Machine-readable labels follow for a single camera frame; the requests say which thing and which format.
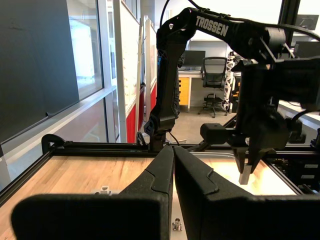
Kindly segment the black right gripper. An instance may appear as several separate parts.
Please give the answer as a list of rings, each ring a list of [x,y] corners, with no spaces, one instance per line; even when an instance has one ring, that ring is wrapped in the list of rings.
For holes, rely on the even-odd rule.
[[[253,173],[261,158],[275,153],[274,149],[285,148],[289,139],[287,121],[274,105],[244,100],[238,102],[233,129],[216,123],[204,123],[200,134],[204,150],[211,145],[228,143],[240,173],[244,171],[248,148],[248,165]]]

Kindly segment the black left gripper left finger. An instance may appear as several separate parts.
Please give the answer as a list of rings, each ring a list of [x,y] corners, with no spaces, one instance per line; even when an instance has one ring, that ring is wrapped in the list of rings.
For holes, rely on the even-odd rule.
[[[118,194],[38,194],[11,213],[18,240],[168,240],[174,151],[165,146]]]

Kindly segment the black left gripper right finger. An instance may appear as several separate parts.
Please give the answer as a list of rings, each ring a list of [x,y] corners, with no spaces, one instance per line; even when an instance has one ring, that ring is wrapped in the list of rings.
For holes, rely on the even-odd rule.
[[[180,146],[174,178],[190,240],[317,240],[317,195],[253,195]]]

